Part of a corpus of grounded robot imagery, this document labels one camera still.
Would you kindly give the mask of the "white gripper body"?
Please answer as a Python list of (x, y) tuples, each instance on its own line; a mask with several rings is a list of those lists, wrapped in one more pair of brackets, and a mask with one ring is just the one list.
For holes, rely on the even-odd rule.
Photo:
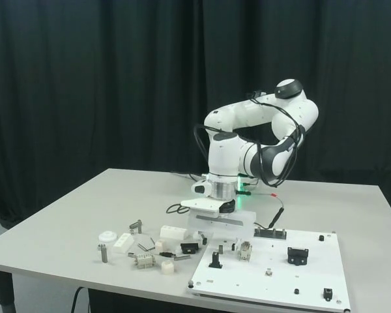
[(251, 238), (254, 233), (256, 213), (253, 211), (235, 211), (218, 217), (203, 216), (191, 211), (188, 227), (203, 233), (213, 233), (223, 238)]

